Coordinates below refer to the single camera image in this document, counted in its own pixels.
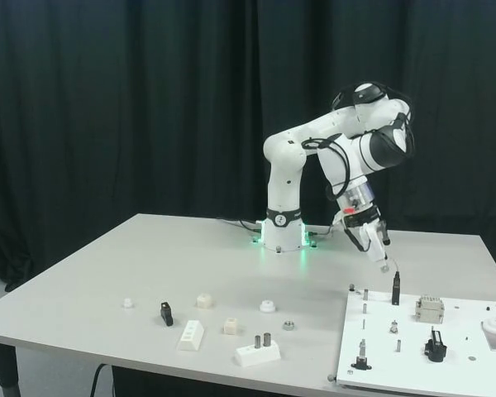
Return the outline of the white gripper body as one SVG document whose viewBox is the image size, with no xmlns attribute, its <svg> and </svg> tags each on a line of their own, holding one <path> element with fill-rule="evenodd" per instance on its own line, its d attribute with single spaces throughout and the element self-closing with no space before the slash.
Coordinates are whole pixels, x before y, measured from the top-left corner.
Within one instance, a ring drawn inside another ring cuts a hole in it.
<svg viewBox="0 0 496 397">
<path fill-rule="evenodd" d="M 384 248 L 384 224 L 381 221 L 365 222 L 361 226 L 348 228 L 350 239 L 360 252 L 364 252 L 372 262 L 386 260 Z"/>
</svg>

